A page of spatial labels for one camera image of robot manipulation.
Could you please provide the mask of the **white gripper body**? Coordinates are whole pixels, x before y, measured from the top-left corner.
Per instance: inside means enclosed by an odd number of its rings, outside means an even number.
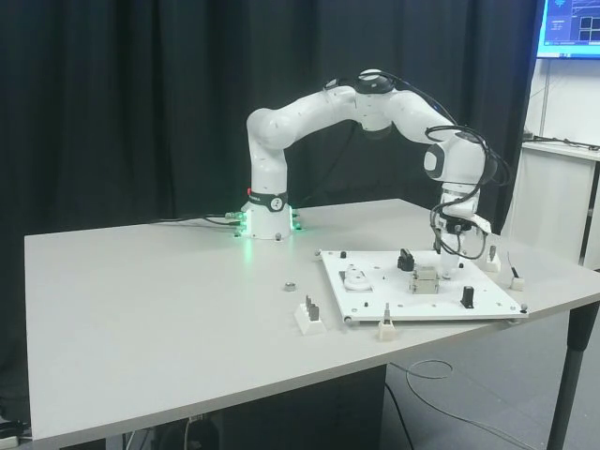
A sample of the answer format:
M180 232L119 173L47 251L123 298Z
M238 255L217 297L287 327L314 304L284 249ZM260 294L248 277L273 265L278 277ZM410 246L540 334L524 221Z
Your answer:
M443 232L441 235L441 268L443 273L458 270L464 237L462 234Z

